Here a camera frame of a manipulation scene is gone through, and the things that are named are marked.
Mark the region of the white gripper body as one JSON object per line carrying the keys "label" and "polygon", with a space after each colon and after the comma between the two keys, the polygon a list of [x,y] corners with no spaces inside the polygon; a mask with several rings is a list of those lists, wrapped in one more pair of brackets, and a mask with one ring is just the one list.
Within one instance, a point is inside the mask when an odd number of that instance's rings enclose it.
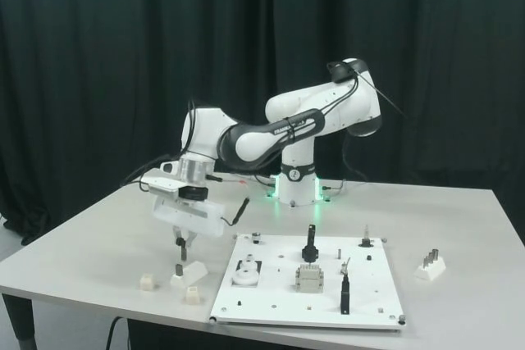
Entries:
{"label": "white gripper body", "polygon": [[221,237],[224,233],[222,217],[225,206],[204,200],[202,202],[177,198],[157,197],[153,216],[179,229],[191,233]]}

